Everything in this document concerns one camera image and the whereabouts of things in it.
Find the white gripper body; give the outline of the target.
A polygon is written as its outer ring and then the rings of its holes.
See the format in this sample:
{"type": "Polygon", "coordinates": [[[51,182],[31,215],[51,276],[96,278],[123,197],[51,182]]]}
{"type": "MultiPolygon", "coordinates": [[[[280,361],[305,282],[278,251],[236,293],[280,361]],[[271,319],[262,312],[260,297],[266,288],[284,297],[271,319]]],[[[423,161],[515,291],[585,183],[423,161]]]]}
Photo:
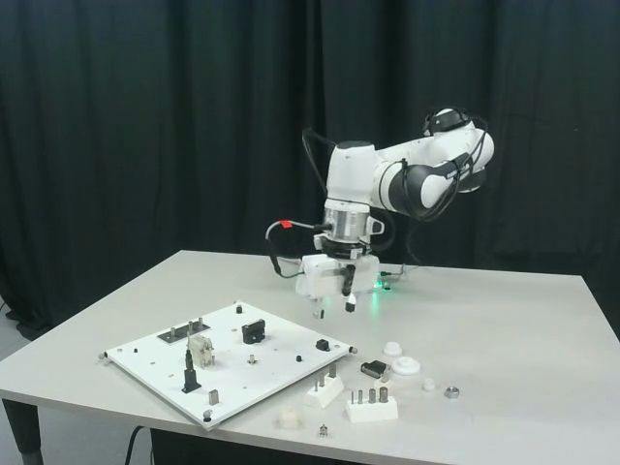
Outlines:
{"type": "Polygon", "coordinates": [[[304,256],[295,291],[307,297],[348,296],[367,293],[379,275],[379,258],[365,255],[357,260],[338,260],[328,255],[304,256]]]}

